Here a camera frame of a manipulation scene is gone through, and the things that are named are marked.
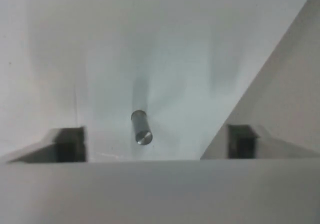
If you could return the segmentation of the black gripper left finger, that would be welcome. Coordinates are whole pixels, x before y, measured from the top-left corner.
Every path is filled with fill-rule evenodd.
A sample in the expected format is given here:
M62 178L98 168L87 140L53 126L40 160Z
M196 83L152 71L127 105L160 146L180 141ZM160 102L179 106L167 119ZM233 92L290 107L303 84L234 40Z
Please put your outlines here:
M6 154L7 163L87 162L86 128L50 129L37 143Z

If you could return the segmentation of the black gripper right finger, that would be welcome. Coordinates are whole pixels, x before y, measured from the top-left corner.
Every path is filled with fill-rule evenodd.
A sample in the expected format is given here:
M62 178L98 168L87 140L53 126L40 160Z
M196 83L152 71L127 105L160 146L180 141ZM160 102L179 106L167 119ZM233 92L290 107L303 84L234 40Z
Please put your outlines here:
M319 156L319 152L275 138L259 126L227 125L229 159L298 159Z

